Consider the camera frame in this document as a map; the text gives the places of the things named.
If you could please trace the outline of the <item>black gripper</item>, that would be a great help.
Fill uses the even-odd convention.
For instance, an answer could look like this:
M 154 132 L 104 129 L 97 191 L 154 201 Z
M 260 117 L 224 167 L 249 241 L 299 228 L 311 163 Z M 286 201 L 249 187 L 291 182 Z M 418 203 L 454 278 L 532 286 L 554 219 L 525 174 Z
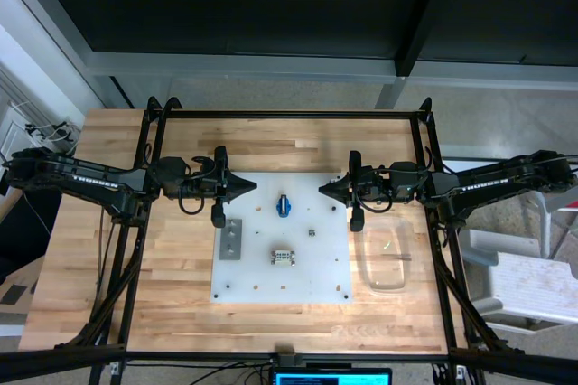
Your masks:
M 203 162 L 201 180 L 205 182 L 208 197 L 214 199 L 211 206 L 210 219 L 215 228 L 223 228 L 226 216 L 223 204 L 231 203 L 241 195 L 256 189 L 256 183 L 228 172 L 228 155 L 225 146 L 215 148 L 214 157 L 209 162 Z
M 327 183 L 319 187 L 319 193 L 336 202 L 349 206 L 349 176 L 350 176 L 350 230 L 362 231 L 365 225 L 365 213 L 379 213 L 378 209 L 371 208 L 364 203 L 362 196 L 371 193 L 376 188 L 376 172 L 371 165 L 362 165 L 361 153 L 356 150 L 349 154 L 349 173 L 335 174 Z

